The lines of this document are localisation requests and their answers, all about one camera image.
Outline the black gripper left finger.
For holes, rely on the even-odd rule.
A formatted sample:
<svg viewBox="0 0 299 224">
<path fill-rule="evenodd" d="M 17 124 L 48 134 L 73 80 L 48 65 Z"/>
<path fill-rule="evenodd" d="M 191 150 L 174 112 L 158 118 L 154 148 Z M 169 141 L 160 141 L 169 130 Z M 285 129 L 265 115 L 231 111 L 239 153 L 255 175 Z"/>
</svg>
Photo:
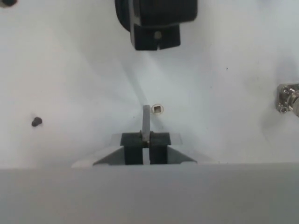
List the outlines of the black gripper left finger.
<svg viewBox="0 0 299 224">
<path fill-rule="evenodd" d="M 72 164 L 72 167 L 93 167 L 97 165 L 124 166 L 143 164 L 142 147 L 122 144 L 122 134 L 113 134 L 111 143 Z"/>
</svg>

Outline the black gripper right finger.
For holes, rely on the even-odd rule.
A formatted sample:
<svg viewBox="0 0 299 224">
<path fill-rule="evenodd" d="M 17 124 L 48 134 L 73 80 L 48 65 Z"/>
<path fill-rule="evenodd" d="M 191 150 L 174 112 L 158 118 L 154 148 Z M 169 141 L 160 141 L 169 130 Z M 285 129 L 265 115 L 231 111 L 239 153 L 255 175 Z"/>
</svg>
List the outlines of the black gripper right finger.
<svg viewBox="0 0 299 224">
<path fill-rule="evenodd" d="M 149 160 L 151 165 L 182 163 L 214 163 L 193 143 L 183 141 L 179 133 L 150 133 Z"/>
</svg>

